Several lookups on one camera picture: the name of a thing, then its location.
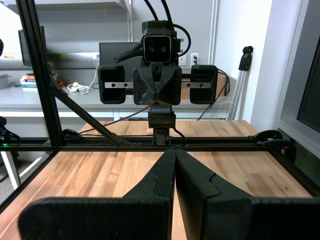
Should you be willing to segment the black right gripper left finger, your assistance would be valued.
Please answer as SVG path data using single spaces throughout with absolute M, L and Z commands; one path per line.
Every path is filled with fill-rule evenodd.
M 176 153 L 166 150 L 120 198 L 47 197 L 18 217 L 23 240 L 169 240 Z

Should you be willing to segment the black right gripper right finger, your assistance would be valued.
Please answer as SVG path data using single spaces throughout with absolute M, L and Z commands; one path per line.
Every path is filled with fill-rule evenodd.
M 189 240 L 318 240 L 317 198 L 253 197 L 182 149 L 176 189 Z

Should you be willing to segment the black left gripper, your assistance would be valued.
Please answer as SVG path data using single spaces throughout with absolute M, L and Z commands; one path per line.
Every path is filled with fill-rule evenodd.
M 182 89 L 189 89 L 192 104 L 213 104 L 216 101 L 218 69 L 214 65 L 193 65 L 190 74 L 179 66 L 160 62 L 133 69 L 132 80 L 126 79 L 122 65 L 98 68 L 100 100 L 103 104 L 123 104 L 127 95 L 136 105 L 179 105 Z

